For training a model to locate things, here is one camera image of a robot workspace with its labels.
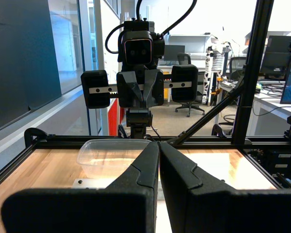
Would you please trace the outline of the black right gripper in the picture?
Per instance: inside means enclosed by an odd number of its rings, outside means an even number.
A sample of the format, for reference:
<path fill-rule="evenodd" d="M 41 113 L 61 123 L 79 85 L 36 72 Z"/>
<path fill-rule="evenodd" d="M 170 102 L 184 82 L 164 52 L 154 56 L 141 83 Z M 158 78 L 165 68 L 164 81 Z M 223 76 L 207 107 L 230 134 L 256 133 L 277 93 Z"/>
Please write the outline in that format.
<path fill-rule="evenodd" d="M 198 68 L 176 65 L 171 74 L 162 70 L 138 67 L 119 72 L 116 83 L 109 84 L 105 70 L 86 71 L 81 75 L 85 104 L 89 109 L 108 107 L 118 99 L 122 108 L 148 109 L 163 104 L 164 89 L 172 90 L 175 102 L 191 102 L 197 96 Z"/>

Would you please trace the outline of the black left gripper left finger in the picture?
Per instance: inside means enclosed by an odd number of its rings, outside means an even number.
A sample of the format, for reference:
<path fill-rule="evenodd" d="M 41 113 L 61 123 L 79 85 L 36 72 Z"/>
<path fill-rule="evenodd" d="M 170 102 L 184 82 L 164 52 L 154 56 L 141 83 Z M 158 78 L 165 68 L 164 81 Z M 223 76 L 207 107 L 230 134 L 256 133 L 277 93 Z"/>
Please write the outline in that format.
<path fill-rule="evenodd" d="M 153 233 L 159 146 L 149 143 L 104 189 L 24 189 L 2 204 L 8 233 Z"/>

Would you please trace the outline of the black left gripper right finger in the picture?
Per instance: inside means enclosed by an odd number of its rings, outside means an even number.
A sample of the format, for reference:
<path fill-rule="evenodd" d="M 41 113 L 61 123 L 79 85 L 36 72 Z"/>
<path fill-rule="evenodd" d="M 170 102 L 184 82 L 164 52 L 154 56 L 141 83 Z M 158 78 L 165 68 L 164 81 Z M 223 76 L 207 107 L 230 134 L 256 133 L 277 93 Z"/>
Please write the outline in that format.
<path fill-rule="evenodd" d="M 175 233 L 291 233 L 291 189 L 237 190 L 167 143 L 160 176 Z"/>

